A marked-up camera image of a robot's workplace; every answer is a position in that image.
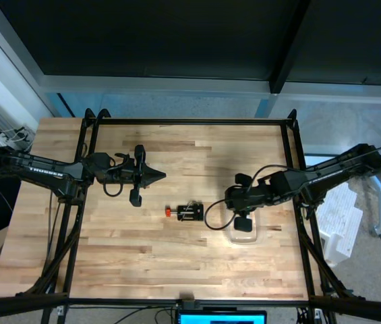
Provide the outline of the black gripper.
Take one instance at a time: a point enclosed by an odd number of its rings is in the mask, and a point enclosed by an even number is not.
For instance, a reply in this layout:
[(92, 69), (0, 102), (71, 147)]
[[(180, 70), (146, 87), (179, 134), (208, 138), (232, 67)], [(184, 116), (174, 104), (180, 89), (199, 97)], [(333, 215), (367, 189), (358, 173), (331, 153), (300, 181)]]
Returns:
[(133, 186), (129, 192), (129, 201), (133, 207), (141, 207), (142, 205), (142, 197), (140, 196), (142, 186), (147, 187), (166, 178), (166, 173), (145, 165), (145, 160), (146, 151), (144, 146), (139, 144), (134, 149), (134, 157), (129, 158), (123, 167), (124, 184)]
[(252, 182), (249, 175), (237, 173), (235, 185), (225, 191), (227, 209), (234, 215), (234, 230), (239, 232), (252, 232), (253, 222), (248, 216), (257, 208), (272, 202), (272, 192), (268, 185), (262, 181), (261, 184), (252, 186)]

